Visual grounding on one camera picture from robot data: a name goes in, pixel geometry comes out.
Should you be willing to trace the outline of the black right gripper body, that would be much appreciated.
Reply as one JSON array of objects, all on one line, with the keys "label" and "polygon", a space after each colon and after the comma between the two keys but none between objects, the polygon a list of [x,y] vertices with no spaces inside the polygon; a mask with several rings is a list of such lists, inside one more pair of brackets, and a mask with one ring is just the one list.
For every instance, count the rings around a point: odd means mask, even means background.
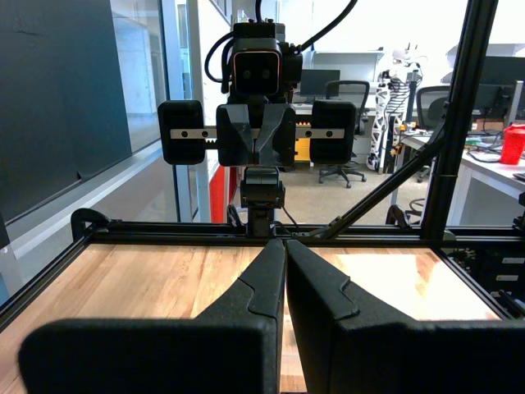
[{"label": "black right gripper body", "polygon": [[[254,145],[263,123],[264,108],[270,104],[248,105],[249,124]],[[213,126],[203,122],[199,101],[166,101],[158,110],[162,151],[169,164],[199,164],[207,150],[217,151],[217,121]],[[306,125],[299,124],[296,114],[295,143],[308,139],[309,157],[318,164],[345,164],[351,159],[356,107],[350,102],[318,100],[312,106]]]}]

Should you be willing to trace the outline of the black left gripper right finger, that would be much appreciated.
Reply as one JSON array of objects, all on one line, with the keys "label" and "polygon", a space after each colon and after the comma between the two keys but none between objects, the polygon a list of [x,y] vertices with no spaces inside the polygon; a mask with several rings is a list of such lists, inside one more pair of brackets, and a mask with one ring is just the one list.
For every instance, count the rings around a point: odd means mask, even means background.
[{"label": "black left gripper right finger", "polygon": [[521,393],[520,320],[417,321],[289,241],[286,292],[311,393]]}]

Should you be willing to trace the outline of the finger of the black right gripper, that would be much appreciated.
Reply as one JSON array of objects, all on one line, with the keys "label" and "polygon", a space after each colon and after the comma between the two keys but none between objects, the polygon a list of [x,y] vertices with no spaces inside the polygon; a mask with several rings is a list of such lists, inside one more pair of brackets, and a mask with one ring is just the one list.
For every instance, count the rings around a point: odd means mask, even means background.
[{"label": "finger of the black right gripper", "polygon": [[296,113],[290,104],[267,105],[254,145],[254,164],[291,167],[294,163],[295,132]]},{"label": "finger of the black right gripper", "polygon": [[253,133],[246,104],[217,108],[218,160],[223,167],[253,166]]}]

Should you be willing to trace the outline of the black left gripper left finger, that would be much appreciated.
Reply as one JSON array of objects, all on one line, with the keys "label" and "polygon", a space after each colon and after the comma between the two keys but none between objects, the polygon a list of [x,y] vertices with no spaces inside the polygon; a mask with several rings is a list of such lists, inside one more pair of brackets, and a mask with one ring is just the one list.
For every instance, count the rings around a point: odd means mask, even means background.
[{"label": "black left gripper left finger", "polygon": [[18,353],[29,393],[276,393],[285,247],[269,241],[192,319],[62,319]]}]

